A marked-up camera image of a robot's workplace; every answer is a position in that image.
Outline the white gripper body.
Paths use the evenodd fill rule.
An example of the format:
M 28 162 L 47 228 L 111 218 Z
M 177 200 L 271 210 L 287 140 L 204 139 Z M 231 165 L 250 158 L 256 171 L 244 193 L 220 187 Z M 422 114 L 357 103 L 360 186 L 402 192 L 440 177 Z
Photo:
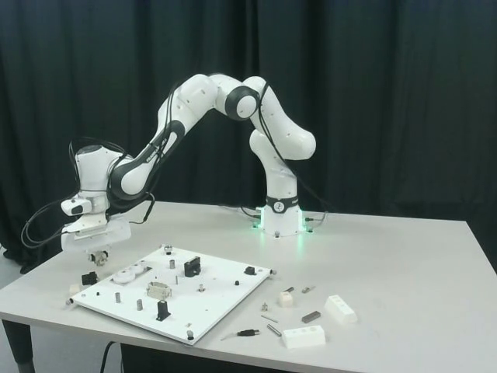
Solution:
M 126 221 L 110 221 L 92 228 L 64 227 L 61 235 L 63 251 L 94 251 L 105 249 L 130 238 L 130 226 Z

